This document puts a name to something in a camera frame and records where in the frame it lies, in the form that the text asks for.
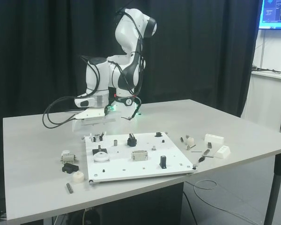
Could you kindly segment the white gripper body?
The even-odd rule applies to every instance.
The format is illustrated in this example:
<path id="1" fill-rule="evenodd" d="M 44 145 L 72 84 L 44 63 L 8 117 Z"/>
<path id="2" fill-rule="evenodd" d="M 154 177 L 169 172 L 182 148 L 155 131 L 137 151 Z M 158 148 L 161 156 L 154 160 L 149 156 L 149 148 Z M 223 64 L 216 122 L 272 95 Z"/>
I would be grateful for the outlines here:
<path id="1" fill-rule="evenodd" d="M 72 131 L 77 133 L 102 133 L 107 131 L 108 126 L 116 122 L 115 119 L 82 119 L 72 123 Z"/>

